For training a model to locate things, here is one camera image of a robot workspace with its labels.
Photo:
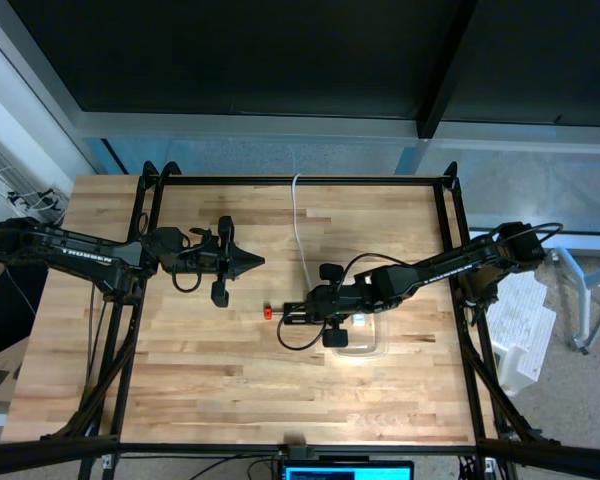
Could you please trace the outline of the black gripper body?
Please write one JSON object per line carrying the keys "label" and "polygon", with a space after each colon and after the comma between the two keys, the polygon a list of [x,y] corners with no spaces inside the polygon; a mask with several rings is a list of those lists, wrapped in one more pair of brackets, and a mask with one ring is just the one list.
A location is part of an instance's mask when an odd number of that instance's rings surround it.
{"label": "black gripper body", "polygon": [[212,274],[216,276],[216,280],[211,285],[212,302],[215,306],[229,305],[226,282],[235,278],[231,254],[234,234],[233,220],[230,216],[222,216],[218,221],[217,234],[206,235],[205,240],[194,248],[192,261],[196,283],[186,289],[186,293],[195,292],[201,285],[202,276]]}
{"label": "black gripper body", "polygon": [[329,307],[330,316],[324,323],[322,344],[326,348],[348,346],[348,332],[340,324],[356,313],[368,313],[371,305],[370,273],[358,273],[351,285],[344,284],[345,269],[341,265],[324,263],[319,267],[319,276],[329,288],[329,300],[319,306]]}

